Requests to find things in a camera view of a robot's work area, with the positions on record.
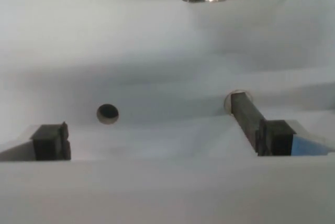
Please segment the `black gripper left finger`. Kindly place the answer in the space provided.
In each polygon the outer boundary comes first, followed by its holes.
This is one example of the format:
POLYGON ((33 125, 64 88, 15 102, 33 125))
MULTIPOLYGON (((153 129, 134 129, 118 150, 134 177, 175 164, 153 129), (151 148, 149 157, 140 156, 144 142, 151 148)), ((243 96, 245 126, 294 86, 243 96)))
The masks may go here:
POLYGON ((66 122, 29 126, 18 138, 1 143, 1 161, 70 161, 66 122))

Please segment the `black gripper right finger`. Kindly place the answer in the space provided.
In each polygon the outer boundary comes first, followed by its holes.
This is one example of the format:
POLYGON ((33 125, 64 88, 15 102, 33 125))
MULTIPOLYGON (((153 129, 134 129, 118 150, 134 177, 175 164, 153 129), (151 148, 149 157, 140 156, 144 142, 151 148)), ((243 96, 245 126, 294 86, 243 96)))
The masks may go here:
POLYGON ((297 120, 261 120, 258 156, 334 154, 334 142, 307 131, 297 120))

